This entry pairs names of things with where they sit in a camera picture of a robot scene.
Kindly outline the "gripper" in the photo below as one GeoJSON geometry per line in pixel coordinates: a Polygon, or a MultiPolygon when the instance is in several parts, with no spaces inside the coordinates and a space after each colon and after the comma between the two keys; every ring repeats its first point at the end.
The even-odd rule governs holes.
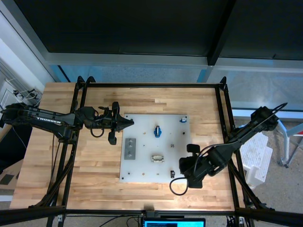
{"type": "MultiPolygon", "coordinates": [[[[115,136],[116,131],[118,131],[118,116],[120,112],[120,106],[118,102],[112,103],[112,109],[110,110],[109,107],[102,107],[99,106],[98,109],[103,110],[103,114],[98,116],[94,123],[94,129],[101,129],[102,133],[97,138],[102,137],[104,134],[105,129],[110,129],[108,134],[108,142],[110,145],[116,145],[117,138],[115,136]]],[[[132,118],[129,117],[128,114],[124,116],[119,116],[119,122],[122,123],[119,125],[119,130],[122,131],[123,129],[134,125],[134,121],[132,118]]]]}
{"type": "Polygon", "coordinates": [[[187,152],[191,154],[187,157],[187,168],[188,168],[188,186],[192,189],[201,189],[203,176],[200,177],[201,162],[203,162],[203,154],[205,149],[201,149],[197,144],[187,144],[187,152]]]}

